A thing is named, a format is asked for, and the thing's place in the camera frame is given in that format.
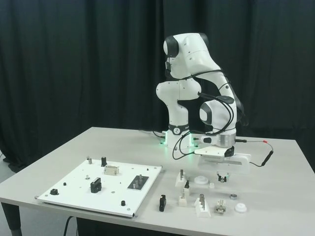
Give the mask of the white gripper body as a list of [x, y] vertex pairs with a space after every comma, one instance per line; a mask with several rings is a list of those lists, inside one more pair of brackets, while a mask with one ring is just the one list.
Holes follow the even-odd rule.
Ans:
[[198, 168], [202, 170], [249, 170], [251, 155], [235, 153], [230, 157], [214, 157], [202, 155]]

